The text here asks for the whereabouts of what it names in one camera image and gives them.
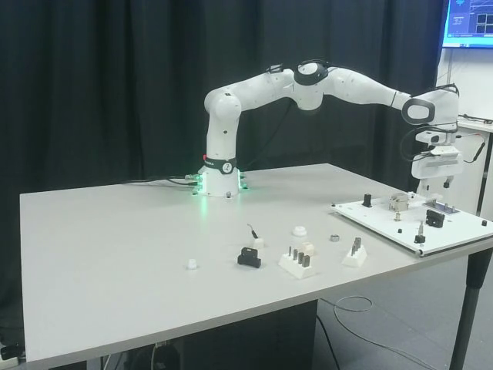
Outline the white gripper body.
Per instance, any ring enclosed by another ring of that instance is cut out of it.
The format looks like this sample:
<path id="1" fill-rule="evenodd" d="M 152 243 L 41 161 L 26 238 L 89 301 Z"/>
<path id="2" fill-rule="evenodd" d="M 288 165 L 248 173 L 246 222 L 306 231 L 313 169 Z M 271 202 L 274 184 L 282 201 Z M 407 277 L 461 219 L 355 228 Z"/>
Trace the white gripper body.
<path id="1" fill-rule="evenodd" d="M 438 177 L 452 177 L 463 170 L 463 156 L 459 154 L 434 156 L 430 153 L 418 154 L 413 158 L 411 175 L 418 180 Z"/>

